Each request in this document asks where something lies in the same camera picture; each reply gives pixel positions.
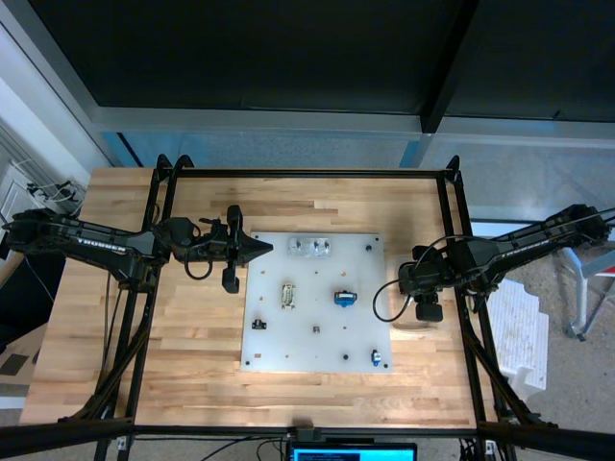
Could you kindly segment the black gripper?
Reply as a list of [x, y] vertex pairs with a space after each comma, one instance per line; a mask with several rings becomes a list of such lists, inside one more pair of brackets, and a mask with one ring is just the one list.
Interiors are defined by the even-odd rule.
[[435, 248], [415, 246], [412, 261], [398, 269], [400, 293], [415, 302], [418, 321], [438, 323], [443, 320], [438, 292], [451, 286], [455, 275], [448, 260]]
[[[204, 275], [193, 278], [207, 279], [212, 273], [214, 262], [225, 262], [227, 267], [222, 271], [222, 286], [227, 293], [237, 294], [239, 279], [236, 276], [236, 267], [244, 267], [252, 260], [271, 253], [273, 245], [251, 237], [242, 230], [243, 215], [237, 205], [228, 208], [226, 224], [222, 224], [219, 219], [209, 218], [200, 218], [199, 222], [209, 224], [210, 231], [199, 237], [193, 246], [193, 261], [206, 262], [208, 269]], [[246, 250], [241, 255], [239, 247]]]

